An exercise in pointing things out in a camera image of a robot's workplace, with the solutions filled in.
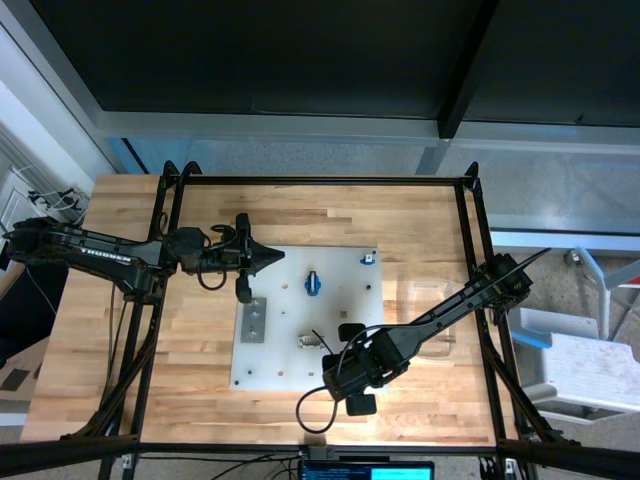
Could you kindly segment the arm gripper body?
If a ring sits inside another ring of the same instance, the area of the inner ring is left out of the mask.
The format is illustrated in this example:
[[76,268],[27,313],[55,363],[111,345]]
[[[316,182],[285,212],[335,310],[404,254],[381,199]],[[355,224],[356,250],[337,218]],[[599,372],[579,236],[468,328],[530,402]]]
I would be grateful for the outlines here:
[[381,325],[366,327],[361,323],[339,326],[338,338],[345,345],[339,357],[338,380],[348,416],[377,413],[375,395],[365,390],[378,387],[382,378],[381,330]]
[[235,226],[217,224],[211,227],[213,232],[221,235],[221,240],[206,247],[202,253],[202,274],[218,273],[222,276],[220,283],[210,286],[202,281],[207,291],[220,290],[227,281],[229,271],[236,272],[236,298],[240,303],[252,302],[252,291],[249,286],[249,267],[251,262],[251,226],[246,213],[239,213]]

